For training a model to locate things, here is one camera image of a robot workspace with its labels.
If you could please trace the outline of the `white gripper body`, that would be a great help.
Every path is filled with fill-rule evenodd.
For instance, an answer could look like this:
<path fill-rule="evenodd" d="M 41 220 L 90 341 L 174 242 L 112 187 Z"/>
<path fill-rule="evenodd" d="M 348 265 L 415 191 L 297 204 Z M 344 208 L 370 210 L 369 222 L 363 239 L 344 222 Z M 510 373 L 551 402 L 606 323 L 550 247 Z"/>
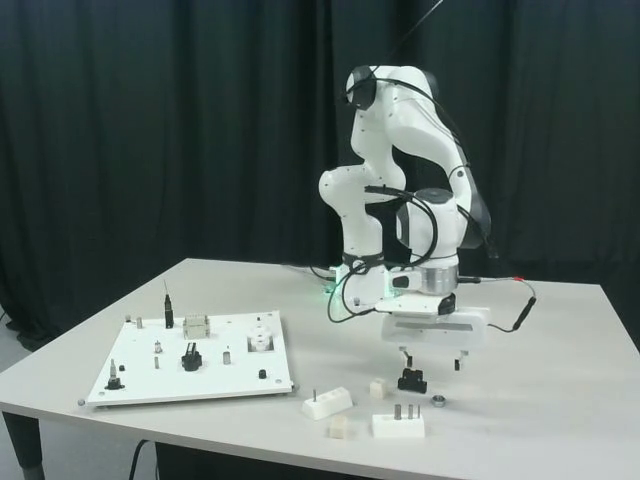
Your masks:
<path fill-rule="evenodd" d="M 471 351 L 484 346 L 491 310 L 460 307 L 447 315 L 392 313 L 384 317 L 381 338 L 408 347 L 423 343 L 430 347 Z"/>

